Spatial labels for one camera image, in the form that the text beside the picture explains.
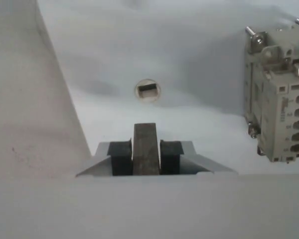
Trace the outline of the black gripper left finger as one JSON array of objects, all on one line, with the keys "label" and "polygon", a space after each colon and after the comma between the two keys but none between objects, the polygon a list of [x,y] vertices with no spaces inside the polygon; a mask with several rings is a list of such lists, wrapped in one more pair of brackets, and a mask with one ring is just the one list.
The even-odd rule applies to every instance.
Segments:
[{"label": "black gripper left finger", "polygon": [[100,142],[95,154],[75,172],[76,177],[131,176],[133,174],[132,142]]}]

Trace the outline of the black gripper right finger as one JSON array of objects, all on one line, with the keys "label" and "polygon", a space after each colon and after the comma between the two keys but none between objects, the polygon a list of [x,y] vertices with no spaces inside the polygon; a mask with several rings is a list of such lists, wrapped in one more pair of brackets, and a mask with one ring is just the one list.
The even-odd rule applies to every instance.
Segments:
[{"label": "black gripper right finger", "polygon": [[237,174],[237,171],[198,154],[192,141],[160,141],[162,175]]}]

